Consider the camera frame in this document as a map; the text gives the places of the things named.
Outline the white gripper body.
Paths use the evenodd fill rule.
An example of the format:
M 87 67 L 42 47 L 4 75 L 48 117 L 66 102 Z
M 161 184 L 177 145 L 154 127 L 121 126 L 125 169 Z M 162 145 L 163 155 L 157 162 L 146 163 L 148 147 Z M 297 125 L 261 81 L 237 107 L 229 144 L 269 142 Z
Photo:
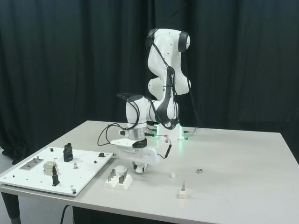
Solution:
M 118 156 L 124 160 L 142 164 L 158 164 L 160 162 L 157 149 L 155 147 L 116 147 Z

